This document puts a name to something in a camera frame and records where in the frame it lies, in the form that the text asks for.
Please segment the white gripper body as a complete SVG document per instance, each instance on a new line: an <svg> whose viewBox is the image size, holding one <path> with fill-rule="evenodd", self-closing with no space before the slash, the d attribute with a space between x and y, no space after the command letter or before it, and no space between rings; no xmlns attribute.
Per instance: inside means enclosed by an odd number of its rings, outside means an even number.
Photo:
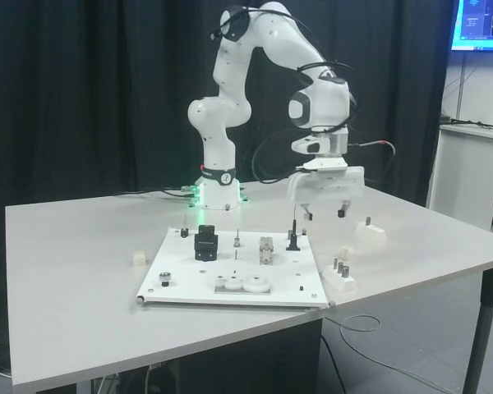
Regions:
<svg viewBox="0 0 493 394"><path fill-rule="evenodd" d="M299 172L289 178L289 199L295 204L350 201L364 194L364 167Z"/></svg>

